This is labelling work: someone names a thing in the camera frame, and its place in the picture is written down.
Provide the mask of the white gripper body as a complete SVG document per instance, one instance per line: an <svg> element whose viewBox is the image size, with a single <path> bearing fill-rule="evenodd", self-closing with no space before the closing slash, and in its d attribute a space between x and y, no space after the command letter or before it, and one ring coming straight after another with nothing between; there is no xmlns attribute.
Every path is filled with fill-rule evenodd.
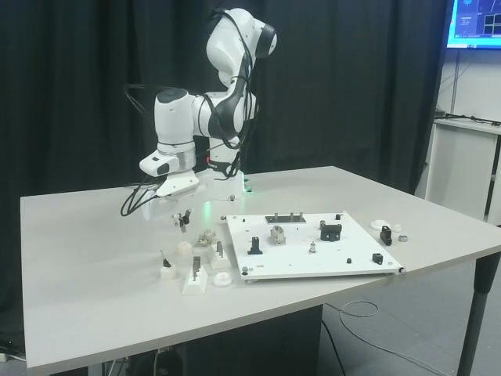
<svg viewBox="0 0 501 376"><path fill-rule="evenodd" d="M154 198L145 204L145 217L156 215L176 215L184 214L186 210L191 210L195 201L195 193L183 193L178 196L166 196Z"/></svg>

